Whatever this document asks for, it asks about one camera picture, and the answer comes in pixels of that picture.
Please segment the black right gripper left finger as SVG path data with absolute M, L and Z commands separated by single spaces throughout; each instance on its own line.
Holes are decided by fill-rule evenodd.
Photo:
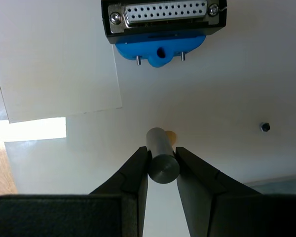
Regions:
M 0 237 L 140 237 L 148 151 L 140 147 L 87 195 L 0 196 Z

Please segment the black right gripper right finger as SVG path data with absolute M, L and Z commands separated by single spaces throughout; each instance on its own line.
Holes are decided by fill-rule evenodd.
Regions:
M 296 195 L 265 195 L 183 147 L 177 186 L 192 237 L 296 237 Z

